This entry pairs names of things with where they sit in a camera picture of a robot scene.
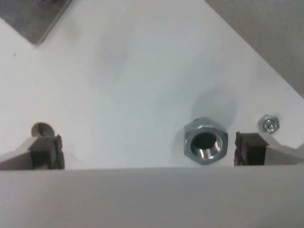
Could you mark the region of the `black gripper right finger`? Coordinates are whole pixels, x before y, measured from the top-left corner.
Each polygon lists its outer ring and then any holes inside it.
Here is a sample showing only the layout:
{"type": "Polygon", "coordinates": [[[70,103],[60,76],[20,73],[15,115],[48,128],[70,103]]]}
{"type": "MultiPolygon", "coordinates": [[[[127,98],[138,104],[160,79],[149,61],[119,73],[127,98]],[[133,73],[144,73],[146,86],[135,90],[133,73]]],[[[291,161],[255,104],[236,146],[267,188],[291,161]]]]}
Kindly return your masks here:
{"type": "Polygon", "coordinates": [[[235,166],[297,165],[304,163],[304,146],[289,147],[268,133],[236,132],[235,166]]]}

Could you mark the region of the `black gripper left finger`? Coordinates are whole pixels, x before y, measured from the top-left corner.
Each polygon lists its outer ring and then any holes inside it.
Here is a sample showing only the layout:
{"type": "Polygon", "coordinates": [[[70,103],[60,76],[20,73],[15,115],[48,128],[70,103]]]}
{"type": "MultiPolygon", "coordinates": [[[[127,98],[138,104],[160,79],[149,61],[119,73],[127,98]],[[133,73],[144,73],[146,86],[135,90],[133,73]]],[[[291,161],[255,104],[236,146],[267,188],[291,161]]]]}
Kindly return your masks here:
{"type": "Polygon", "coordinates": [[[1,170],[63,170],[65,157],[60,135],[29,137],[18,148],[0,156],[1,170]]]}

